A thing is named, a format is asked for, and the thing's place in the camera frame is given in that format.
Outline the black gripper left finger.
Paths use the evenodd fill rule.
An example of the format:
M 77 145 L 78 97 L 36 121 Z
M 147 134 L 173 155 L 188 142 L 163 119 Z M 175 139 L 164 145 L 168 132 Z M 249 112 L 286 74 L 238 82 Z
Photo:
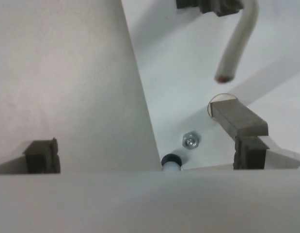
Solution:
M 60 174 L 58 152 L 55 137 L 24 141 L 10 154 L 0 158 L 0 174 Z

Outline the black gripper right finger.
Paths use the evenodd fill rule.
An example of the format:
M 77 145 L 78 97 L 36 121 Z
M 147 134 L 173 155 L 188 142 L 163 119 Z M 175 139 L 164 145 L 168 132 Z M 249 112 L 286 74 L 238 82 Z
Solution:
M 234 170 L 298 169 L 300 153 L 278 146 L 270 136 L 237 136 Z

